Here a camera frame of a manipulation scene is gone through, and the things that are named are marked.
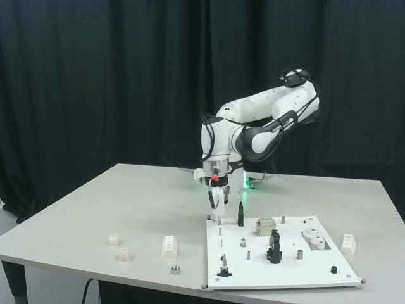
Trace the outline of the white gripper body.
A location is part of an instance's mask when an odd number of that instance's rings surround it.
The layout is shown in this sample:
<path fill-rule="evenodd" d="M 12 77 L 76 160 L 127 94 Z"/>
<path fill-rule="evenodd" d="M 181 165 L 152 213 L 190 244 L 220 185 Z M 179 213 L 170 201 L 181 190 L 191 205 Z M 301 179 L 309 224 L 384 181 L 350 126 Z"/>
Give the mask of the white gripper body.
<path fill-rule="evenodd" d="M 221 218 L 225 213 L 225 195 L 222 187 L 212 188 L 213 195 L 213 215 L 215 218 Z"/>

